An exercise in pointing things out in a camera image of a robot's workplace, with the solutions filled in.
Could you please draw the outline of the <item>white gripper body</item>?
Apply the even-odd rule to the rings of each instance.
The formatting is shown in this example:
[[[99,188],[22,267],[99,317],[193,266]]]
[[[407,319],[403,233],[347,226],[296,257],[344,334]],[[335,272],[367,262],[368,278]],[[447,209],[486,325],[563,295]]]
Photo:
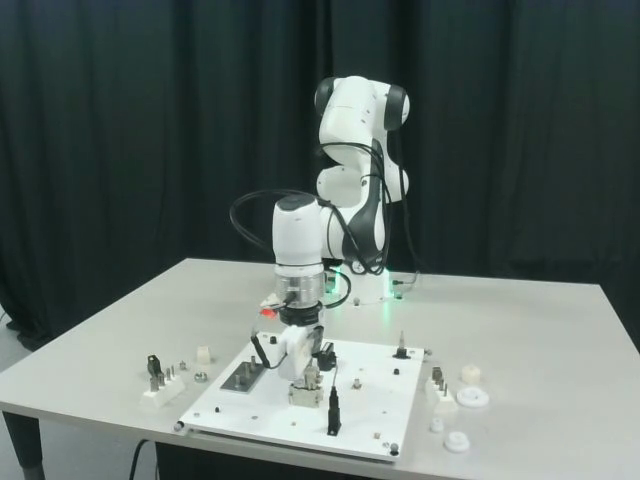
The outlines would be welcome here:
[[[277,368],[280,378],[295,382],[300,379],[312,356],[320,350],[324,327],[288,326],[279,338],[279,355],[283,357]]]

